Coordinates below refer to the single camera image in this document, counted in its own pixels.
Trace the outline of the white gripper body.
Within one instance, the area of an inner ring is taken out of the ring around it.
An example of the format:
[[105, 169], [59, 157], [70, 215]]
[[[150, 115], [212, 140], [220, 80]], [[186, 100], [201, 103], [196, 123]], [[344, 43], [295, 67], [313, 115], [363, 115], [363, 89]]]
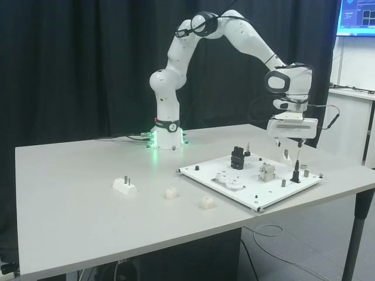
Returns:
[[269, 136], [273, 138], [313, 139], [317, 132], [318, 119], [305, 118], [301, 121], [283, 121], [272, 119], [268, 121]]

